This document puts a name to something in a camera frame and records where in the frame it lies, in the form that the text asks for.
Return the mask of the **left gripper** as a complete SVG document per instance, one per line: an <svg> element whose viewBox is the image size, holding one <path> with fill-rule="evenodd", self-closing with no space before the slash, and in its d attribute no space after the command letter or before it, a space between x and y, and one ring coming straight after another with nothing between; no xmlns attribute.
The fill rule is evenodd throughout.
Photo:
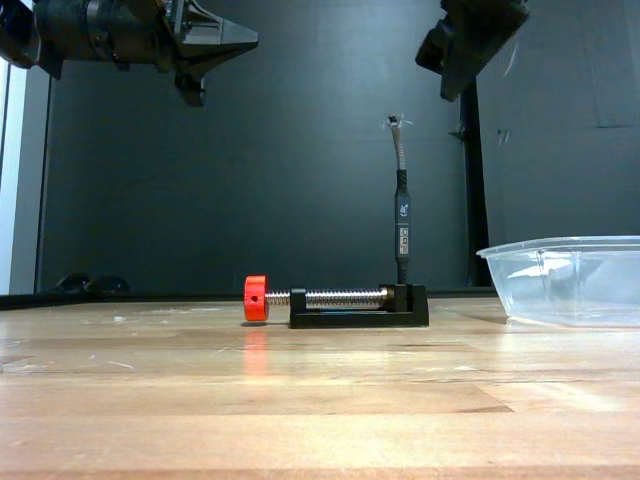
<svg viewBox="0 0 640 480"><path fill-rule="evenodd" d="M255 49L259 35L197 1L84 1L82 40L84 61L204 76Z"/></svg>

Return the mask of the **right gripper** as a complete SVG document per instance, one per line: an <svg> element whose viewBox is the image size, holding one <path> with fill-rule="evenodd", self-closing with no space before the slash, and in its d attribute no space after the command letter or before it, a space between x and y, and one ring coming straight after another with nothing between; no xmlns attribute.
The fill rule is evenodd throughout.
<svg viewBox="0 0 640 480"><path fill-rule="evenodd" d="M526 1L442 1L441 97L454 101L529 18Z"/></svg>

